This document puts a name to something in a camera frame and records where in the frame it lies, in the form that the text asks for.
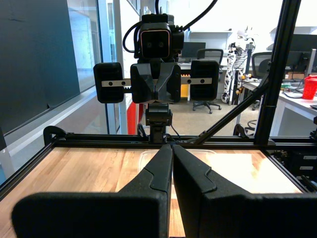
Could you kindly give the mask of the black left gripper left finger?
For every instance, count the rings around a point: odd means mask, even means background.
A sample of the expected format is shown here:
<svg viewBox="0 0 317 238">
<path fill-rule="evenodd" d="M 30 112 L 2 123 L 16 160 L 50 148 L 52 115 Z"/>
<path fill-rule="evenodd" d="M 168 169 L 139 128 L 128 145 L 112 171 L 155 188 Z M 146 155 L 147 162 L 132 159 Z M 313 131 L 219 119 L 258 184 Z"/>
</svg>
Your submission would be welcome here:
<svg viewBox="0 0 317 238">
<path fill-rule="evenodd" d="M 166 238 L 173 152 L 162 146 L 120 191 L 43 192 L 11 213 L 19 238 Z"/>
</svg>

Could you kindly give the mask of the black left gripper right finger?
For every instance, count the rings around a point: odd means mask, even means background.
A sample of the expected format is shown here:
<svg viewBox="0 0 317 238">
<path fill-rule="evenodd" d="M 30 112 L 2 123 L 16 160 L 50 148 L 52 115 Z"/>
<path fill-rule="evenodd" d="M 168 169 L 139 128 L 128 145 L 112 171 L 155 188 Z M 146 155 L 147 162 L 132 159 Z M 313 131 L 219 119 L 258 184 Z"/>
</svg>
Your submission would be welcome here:
<svg viewBox="0 0 317 238">
<path fill-rule="evenodd" d="M 173 180 L 188 238 L 314 238 L 314 193 L 253 194 L 179 145 Z"/>
</svg>

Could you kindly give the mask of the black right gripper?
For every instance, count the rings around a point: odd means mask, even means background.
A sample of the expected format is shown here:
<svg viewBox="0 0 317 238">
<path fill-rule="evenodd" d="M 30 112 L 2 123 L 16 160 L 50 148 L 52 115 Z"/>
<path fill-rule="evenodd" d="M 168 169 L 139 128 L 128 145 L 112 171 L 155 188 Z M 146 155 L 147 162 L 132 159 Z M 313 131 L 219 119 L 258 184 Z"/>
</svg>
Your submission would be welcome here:
<svg viewBox="0 0 317 238">
<path fill-rule="evenodd" d="M 130 78 L 123 78 L 121 64 L 99 63 L 94 66 L 98 101 L 119 103 L 126 93 L 134 103 L 178 103 L 181 85 L 190 85 L 190 97 L 195 101 L 212 101 L 217 95 L 219 63 L 214 60 L 194 60 L 188 71 L 175 62 L 152 60 L 130 67 Z"/>
</svg>

